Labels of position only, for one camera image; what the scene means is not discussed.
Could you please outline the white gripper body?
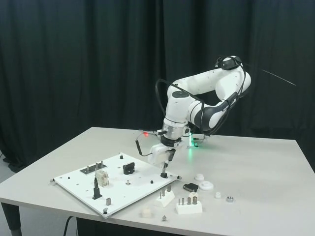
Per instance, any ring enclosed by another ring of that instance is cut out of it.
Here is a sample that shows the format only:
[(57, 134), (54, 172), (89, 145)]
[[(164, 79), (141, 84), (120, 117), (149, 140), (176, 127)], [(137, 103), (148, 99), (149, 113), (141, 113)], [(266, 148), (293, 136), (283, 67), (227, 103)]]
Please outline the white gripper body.
[(150, 155), (147, 157), (147, 162), (151, 165), (161, 165), (168, 159), (170, 147), (163, 144), (157, 144), (150, 149)]

